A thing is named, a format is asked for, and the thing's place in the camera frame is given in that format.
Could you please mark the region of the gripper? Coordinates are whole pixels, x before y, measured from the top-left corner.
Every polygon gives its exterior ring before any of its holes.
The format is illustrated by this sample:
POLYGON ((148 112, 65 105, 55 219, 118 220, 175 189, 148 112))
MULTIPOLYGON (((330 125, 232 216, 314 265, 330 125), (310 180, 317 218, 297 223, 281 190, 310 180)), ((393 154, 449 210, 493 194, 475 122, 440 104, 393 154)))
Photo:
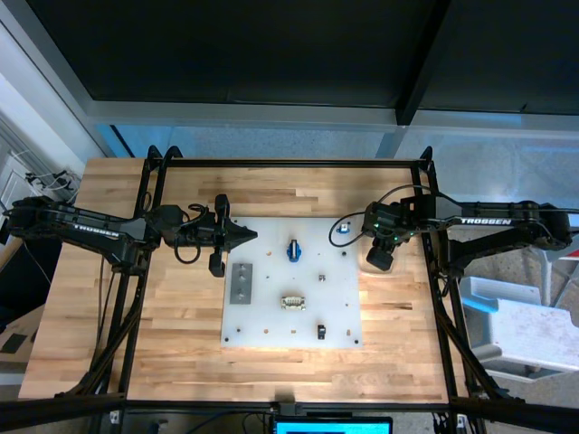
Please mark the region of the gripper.
POLYGON ((397 202, 372 202, 365 209, 364 235, 373 239, 366 261, 382 271, 391 268, 394 250, 407 242, 404 211, 397 202))
MULTIPOLYGON (((201 248, 213 248, 214 252, 209 256, 208 269, 214 277, 223 277, 225 265, 223 253, 225 252, 226 223, 230 216, 230 203, 225 194, 218 194, 214 200, 214 210, 207 207, 201 212, 194 222, 195 246, 201 248)), ((242 225, 237 220, 231 222, 231 233, 236 236, 231 241, 231 249, 235 249, 258 237, 258 232, 242 225)))

